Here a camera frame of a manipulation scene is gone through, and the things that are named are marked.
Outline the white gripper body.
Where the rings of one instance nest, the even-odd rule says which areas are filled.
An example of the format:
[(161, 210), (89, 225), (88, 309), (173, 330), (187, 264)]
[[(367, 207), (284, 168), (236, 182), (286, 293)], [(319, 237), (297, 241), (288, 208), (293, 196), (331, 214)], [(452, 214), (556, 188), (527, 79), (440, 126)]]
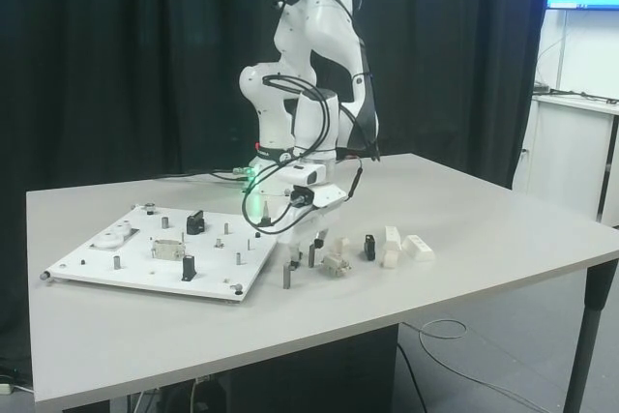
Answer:
[(286, 257), (289, 258), (288, 246), (299, 244), (303, 253), (314, 242), (316, 234), (322, 229), (329, 229), (339, 219), (339, 210), (344, 201), (334, 205), (315, 209), (312, 205), (304, 207), (291, 207), (289, 204), (278, 209), (278, 243), (286, 249)]

